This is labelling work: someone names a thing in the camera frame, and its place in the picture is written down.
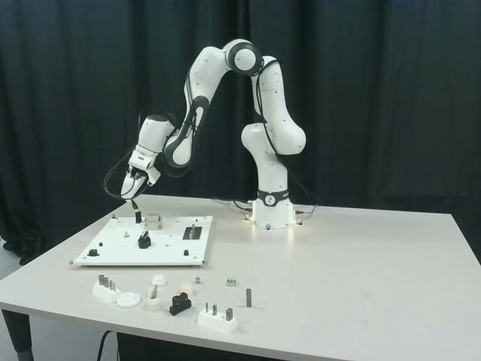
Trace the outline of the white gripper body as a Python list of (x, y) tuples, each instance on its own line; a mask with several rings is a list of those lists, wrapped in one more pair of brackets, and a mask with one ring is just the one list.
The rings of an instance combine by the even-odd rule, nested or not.
[(122, 199), (134, 199), (143, 186), (143, 175), (140, 173), (127, 173), (120, 191)]

